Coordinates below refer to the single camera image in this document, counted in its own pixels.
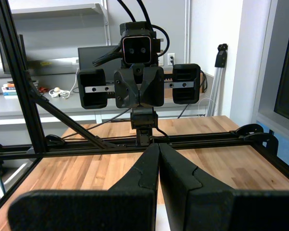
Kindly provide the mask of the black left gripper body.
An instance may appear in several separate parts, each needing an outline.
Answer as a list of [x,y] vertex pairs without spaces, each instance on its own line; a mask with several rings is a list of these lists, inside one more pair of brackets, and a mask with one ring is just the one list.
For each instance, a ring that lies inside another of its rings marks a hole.
[[[143,64],[134,64],[128,68],[133,71],[138,90],[140,90],[143,81],[145,67]],[[103,69],[80,71],[77,74],[77,79],[80,101],[83,108],[104,108],[107,106],[109,98],[115,99],[114,78],[113,84],[107,85]],[[164,90],[166,88],[172,90],[172,99],[175,104],[197,103],[200,89],[200,66],[197,64],[174,65],[171,74],[165,74],[164,72]]]

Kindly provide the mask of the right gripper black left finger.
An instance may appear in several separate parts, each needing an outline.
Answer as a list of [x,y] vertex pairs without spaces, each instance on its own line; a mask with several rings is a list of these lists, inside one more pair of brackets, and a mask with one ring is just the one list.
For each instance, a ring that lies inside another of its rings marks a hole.
[[158,193],[158,144],[102,191],[37,190],[8,209],[13,231],[153,231]]

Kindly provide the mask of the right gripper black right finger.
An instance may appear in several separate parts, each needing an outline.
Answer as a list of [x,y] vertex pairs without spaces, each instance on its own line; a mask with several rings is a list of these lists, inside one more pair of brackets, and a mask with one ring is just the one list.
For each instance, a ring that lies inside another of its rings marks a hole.
[[160,183],[173,231],[289,231],[289,191],[236,190],[167,144]]

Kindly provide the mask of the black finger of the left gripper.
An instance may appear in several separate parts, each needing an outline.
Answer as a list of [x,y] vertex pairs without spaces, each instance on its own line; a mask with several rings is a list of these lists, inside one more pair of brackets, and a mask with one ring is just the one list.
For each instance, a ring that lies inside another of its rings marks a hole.
[[159,107],[164,104],[164,71],[161,67],[144,68],[139,95],[139,103],[143,107]]
[[135,108],[139,105],[139,90],[131,69],[120,69],[114,74],[117,108]]

